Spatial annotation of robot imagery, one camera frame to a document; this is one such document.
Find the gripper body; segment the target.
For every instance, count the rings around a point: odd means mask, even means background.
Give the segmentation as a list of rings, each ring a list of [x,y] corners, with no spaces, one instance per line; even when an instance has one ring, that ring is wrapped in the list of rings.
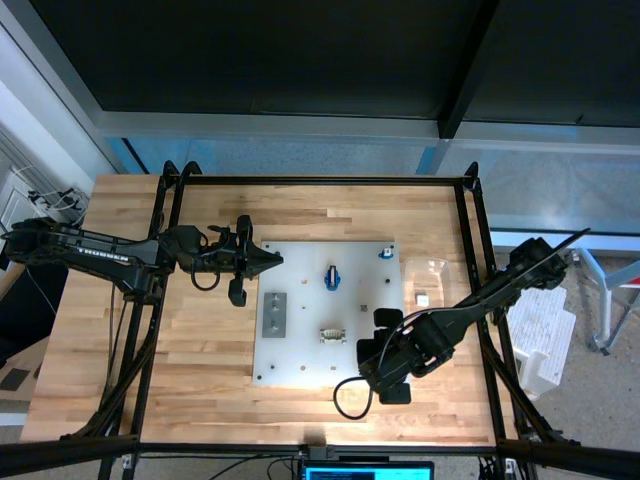
[[[215,281],[211,286],[198,286],[200,291],[214,290],[221,279],[222,273],[234,275],[229,283],[228,298],[235,307],[246,305],[247,293],[243,282],[249,277],[249,246],[253,240],[253,224],[248,215],[241,215],[236,222],[236,231],[230,227],[209,225],[208,230],[218,233],[218,240],[206,247],[202,247],[198,257],[199,273],[214,273]]]
[[[408,405],[411,390],[407,382],[408,363],[397,342],[404,325],[403,313],[397,309],[378,309],[374,312],[374,323],[382,347],[376,366],[376,387],[379,401],[383,405]]]

